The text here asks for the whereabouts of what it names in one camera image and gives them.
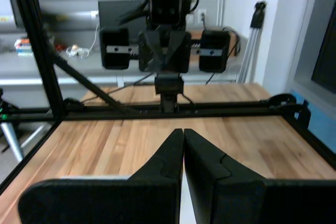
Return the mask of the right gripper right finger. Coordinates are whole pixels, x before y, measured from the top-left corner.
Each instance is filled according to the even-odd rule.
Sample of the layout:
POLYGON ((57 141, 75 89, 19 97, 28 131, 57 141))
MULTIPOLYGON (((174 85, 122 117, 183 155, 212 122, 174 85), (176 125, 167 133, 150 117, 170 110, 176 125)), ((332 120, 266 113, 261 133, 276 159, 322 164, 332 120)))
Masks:
POLYGON ((197 223, 335 223, 335 181, 268 179, 191 129, 185 172, 197 223))

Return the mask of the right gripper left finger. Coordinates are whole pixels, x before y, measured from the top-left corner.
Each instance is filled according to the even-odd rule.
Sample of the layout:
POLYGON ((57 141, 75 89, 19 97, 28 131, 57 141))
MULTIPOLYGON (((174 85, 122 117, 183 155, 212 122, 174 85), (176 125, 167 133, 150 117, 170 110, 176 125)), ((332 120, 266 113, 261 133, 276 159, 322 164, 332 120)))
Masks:
POLYGON ((20 196, 22 223, 178 223, 183 130, 174 130, 128 179, 63 178, 31 185, 20 196))

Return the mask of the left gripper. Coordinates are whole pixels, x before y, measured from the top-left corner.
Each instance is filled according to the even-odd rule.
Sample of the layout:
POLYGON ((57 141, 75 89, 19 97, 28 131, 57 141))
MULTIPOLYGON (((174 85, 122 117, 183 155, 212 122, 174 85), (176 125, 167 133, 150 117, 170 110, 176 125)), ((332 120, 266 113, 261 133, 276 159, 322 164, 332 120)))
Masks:
POLYGON ((146 30, 131 43, 129 31, 100 32, 102 65, 106 69, 124 70, 130 60, 139 62, 142 72, 188 72, 191 55, 198 56, 202 72, 224 72, 230 46, 230 34, 222 30, 205 30, 199 40, 183 30, 146 30))

